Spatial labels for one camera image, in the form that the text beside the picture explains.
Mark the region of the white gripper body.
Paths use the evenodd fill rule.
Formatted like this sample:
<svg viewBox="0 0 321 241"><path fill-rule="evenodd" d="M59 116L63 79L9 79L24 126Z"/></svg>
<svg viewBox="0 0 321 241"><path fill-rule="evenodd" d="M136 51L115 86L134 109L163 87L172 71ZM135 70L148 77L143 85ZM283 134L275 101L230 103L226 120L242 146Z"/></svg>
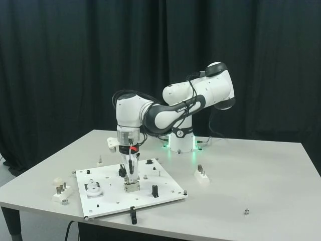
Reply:
<svg viewBox="0 0 321 241"><path fill-rule="evenodd" d="M138 160L137 154L121 154L123 164L126 169L128 181L138 181Z"/></svg>

